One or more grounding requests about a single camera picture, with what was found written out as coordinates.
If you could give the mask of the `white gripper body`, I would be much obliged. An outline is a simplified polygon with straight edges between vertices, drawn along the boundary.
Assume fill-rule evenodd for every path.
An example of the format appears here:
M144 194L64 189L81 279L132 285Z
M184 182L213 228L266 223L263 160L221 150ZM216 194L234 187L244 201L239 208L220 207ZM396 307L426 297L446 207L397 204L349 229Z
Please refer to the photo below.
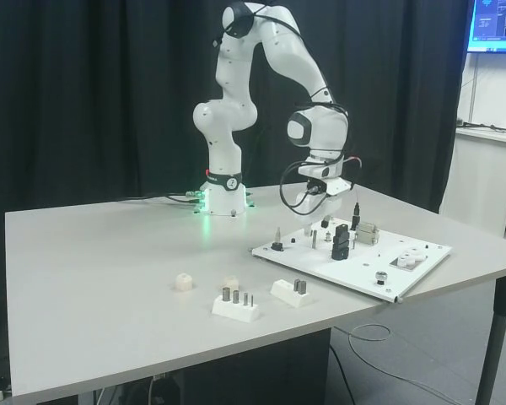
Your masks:
M310 225L332 216L342 205L342 194L329 196L327 193L309 194L300 192L294 199L299 205L294 208L294 217L303 225Z

